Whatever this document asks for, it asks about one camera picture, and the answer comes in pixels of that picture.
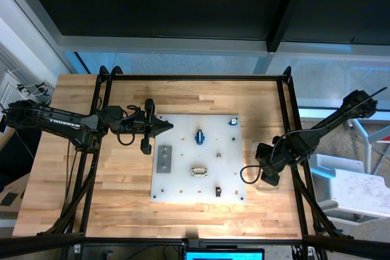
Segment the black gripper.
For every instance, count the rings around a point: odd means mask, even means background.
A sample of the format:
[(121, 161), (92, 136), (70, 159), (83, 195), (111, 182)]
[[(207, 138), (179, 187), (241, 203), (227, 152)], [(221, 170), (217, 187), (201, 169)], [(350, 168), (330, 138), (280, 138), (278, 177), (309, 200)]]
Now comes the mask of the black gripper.
[(134, 115), (132, 122), (132, 133), (134, 135), (143, 135), (141, 140), (140, 149), (143, 154), (151, 154), (152, 146), (149, 143), (150, 137), (156, 137), (163, 132), (167, 132), (173, 129), (173, 124), (169, 121), (164, 121), (162, 117), (154, 116), (155, 104), (152, 99), (146, 99), (144, 104), (144, 110), (139, 110)]
[(257, 146), (255, 159), (261, 169), (261, 180), (271, 186), (277, 186), (280, 181), (279, 173), (284, 169), (284, 158), (278, 150), (273, 150), (272, 146), (259, 143)]

